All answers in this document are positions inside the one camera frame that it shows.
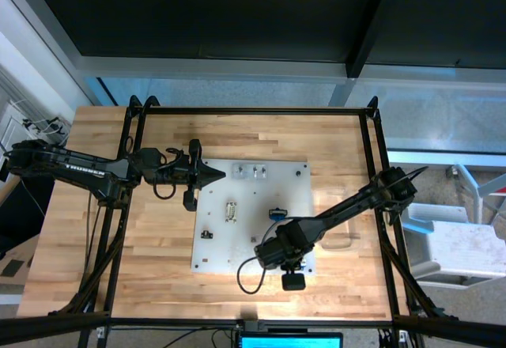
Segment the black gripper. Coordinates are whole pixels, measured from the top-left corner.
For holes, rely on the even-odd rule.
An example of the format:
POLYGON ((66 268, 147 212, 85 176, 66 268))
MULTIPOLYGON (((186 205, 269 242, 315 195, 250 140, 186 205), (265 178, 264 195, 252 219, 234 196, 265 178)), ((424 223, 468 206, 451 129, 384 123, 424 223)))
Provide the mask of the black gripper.
POLYGON ((168 163, 168 183, 173 188, 178 185, 186 185, 187 189, 183 193, 183 206, 187 211, 196 211, 198 200, 194 193, 211 183, 224 179, 225 172, 202 162, 202 146, 198 139, 190 140, 187 153, 176 148, 167 148, 165 151, 175 156, 168 163))
POLYGON ((305 289, 305 276, 300 267, 283 265, 281 269, 285 272, 281 276, 281 286, 284 291, 301 291, 305 289))

